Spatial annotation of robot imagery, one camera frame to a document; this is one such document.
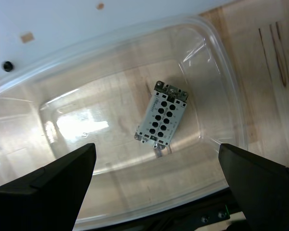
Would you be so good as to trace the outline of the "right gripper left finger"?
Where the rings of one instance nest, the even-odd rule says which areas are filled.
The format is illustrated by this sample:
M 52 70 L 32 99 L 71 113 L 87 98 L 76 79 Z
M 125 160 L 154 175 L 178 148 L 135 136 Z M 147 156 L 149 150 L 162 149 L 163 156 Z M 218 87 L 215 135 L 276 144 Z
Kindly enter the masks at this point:
M 92 180 L 88 143 L 0 186 L 0 231 L 71 231 Z

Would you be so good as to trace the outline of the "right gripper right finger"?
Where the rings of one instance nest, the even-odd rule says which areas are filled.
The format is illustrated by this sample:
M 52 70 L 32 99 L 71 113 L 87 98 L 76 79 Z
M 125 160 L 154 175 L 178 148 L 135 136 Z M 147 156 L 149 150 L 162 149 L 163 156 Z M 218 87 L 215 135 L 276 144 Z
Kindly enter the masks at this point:
M 218 158 L 251 230 L 289 231 L 289 167 L 227 143 Z

